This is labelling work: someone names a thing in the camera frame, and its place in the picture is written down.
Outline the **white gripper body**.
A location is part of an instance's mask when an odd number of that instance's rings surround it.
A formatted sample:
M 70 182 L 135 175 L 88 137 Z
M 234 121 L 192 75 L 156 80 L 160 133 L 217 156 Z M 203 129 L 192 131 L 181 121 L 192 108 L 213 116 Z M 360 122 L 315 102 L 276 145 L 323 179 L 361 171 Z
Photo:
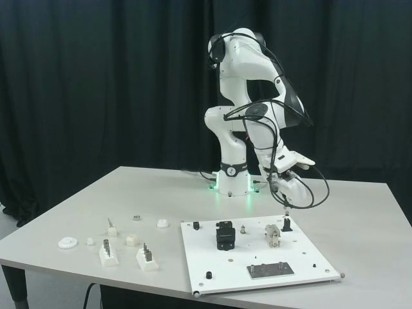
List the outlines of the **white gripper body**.
M 270 173 L 269 169 L 259 165 L 262 177 L 268 182 L 272 197 L 285 207 L 303 208 L 307 198 L 306 188 L 301 178 L 291 169 L 283 173 Z

